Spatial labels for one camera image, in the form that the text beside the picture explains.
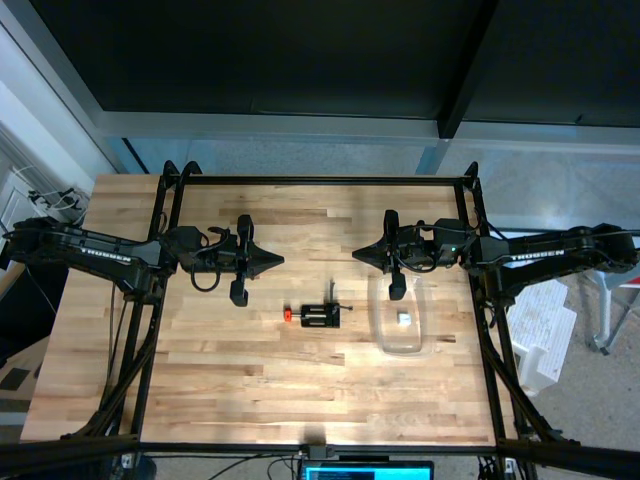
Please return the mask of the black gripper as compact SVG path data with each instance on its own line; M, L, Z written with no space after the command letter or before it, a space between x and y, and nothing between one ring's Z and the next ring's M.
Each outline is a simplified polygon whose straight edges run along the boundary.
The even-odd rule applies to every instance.
M259 247L253 240L254 224L247 214L240 215L237 220L237 233L230 234L219 248L219 271L234 274L235 279L230 284L229 297L235 306L248 304L248 291L245 280L249 276L249 260L280 259L280 260L252 260L251 276L260 274L284 263L283 256L269 252Z
M373 244L354 250L352 258L382 273L390 274L389 298L392 301L400 301L407 290L406 277L401 269L408 269L410 260L416 253L417 232L411 226L400 226L397 211L386 210L383 233L384 236Z

